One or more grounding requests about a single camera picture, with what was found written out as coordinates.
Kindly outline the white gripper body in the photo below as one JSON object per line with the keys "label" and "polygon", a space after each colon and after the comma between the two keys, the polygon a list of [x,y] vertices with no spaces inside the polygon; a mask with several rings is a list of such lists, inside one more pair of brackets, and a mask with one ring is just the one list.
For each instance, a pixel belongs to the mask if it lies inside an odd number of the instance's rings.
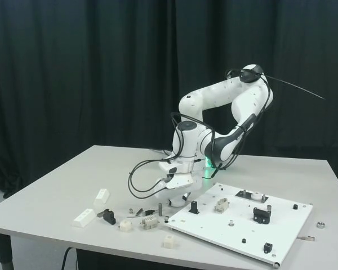
{"label": "white gripper body", "polygon": [[194,179],[190,173],[170,174],[160,178],[154,187],[155,196],[177,196],[194,189]]}

